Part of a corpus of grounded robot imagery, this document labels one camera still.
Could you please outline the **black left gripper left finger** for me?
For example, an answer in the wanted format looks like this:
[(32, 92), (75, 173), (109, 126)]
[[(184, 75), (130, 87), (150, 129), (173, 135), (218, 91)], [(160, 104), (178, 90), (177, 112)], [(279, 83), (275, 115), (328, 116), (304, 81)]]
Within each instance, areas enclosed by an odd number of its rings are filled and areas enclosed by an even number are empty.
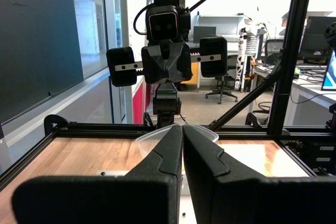
[(11, 203), (18, 223), (178, 223), (183, 133), (171, 127), (124, 176), (40, 176)]

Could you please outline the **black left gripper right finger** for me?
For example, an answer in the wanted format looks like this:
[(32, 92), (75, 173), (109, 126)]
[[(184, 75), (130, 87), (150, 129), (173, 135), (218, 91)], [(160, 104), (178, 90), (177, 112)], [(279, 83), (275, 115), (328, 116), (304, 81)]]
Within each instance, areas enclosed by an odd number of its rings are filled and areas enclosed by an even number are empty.
[(266, 177), (188, 125), (183, 141), (198, 223), (335, 223), (335, 178)]

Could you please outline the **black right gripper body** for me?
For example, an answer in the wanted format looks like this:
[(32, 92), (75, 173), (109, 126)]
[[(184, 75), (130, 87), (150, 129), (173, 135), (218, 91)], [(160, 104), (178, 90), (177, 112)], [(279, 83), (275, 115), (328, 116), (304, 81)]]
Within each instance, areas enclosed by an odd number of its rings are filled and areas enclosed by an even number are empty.
[[(165, 60), (166, 82), (167, 60), (170, 54), (169, 42), (158, 44)], [(200, 46), (190, 48), (192, 63), (201, 64), (201, 74), (206, 78), (224, 76), (227, 73), (227, 40), (222, 36), (202, 38)], [(107, 62), (112, 84), (115, 87), (127, 87), (136, 84), (138, 76), (144, 76), (143, 64), (135, 61), (131, 47), (113, 48), (107, 51)]]

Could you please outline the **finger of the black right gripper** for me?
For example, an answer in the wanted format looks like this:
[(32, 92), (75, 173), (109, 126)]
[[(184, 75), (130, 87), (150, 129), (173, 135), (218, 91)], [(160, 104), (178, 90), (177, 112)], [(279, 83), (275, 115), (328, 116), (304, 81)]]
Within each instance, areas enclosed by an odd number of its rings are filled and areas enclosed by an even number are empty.
[(170, 44), (167, 60), (167, 79), (171, 82), (189, 81), (192, 78), (191, 53), (184, 42)]
[(166, 82), (165, 60), (159, 45), (146, 46), (141, 49), (143, 74), (147, 84)]

